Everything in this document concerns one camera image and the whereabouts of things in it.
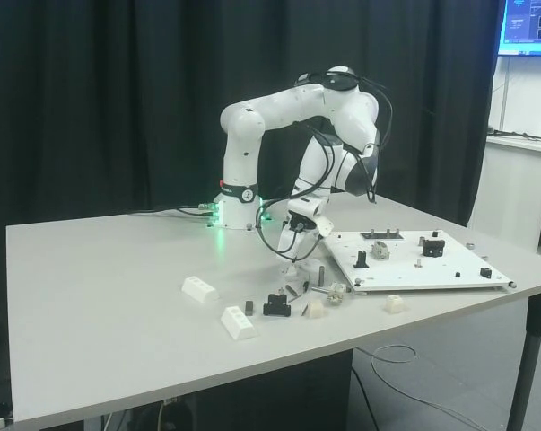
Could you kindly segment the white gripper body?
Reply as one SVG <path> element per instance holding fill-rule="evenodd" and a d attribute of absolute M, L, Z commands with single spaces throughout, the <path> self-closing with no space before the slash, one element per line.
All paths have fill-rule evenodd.
<path fill-rule="evenodd" d="M 289 225 L 285 225 L 280 233 L 277 258 L 281 262 L 297 263 L 307 259 L 317 247 L 319 235 L 316 229 L 295 232 Z"/>

